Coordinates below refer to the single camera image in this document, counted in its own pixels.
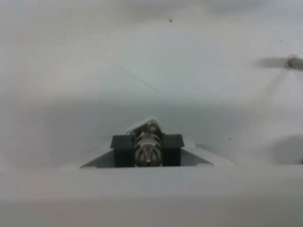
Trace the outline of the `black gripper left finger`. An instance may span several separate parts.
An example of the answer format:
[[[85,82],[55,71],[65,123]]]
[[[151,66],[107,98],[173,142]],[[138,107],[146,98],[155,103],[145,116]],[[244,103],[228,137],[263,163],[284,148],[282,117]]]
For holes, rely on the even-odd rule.
[[[104,154],[83,164],[80,168],[125,168],[135,167],[134,145],[131,135],[114,135],[110,148]]]

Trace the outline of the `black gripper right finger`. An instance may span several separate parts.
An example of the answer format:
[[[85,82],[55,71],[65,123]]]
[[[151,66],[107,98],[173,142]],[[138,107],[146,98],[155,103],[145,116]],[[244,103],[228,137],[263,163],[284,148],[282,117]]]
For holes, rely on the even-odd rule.
[[[162,150],[162,166],[213,166],[186,148],[181,134],[163,134]]]

